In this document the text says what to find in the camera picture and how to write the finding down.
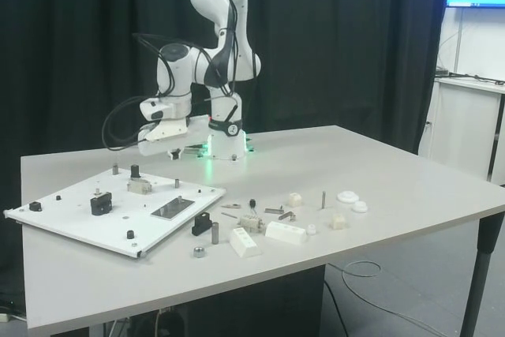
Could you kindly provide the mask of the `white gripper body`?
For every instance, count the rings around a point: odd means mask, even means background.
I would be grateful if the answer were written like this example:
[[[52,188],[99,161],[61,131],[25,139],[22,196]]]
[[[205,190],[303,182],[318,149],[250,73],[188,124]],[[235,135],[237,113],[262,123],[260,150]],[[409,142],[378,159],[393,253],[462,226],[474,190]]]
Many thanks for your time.
[[[203,144],[209,136],[209,118],[166,119],[143,125],[138,133],[141,155],[150,156]]]

